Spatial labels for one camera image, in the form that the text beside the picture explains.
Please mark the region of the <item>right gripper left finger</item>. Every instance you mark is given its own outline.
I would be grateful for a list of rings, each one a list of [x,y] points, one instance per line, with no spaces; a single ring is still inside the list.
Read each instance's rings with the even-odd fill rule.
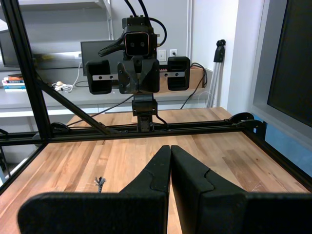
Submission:
[[[165,234],[170,146],[118,193],[42,193],[19,209],[22,234]]]

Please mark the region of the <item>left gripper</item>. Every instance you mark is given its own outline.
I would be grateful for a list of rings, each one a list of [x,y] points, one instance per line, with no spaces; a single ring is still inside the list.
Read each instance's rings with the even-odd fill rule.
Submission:
[[[122,94],[152,94],[160,91],[160,77],[167,80],[170,91],[184,91],[190,85],[190,59],[169,57],[167,65],[154,58],[134,58],[117,63],[117,72],[111,73],[108,60],[86,63],[89,91],[93,95],[109,94],[114,82]]]

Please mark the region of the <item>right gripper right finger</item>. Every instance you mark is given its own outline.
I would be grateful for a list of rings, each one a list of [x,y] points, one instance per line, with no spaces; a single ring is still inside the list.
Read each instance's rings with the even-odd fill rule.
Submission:
[[[247,192],[173,145],[172,186],[185,234],[309,234],[308,193]]]

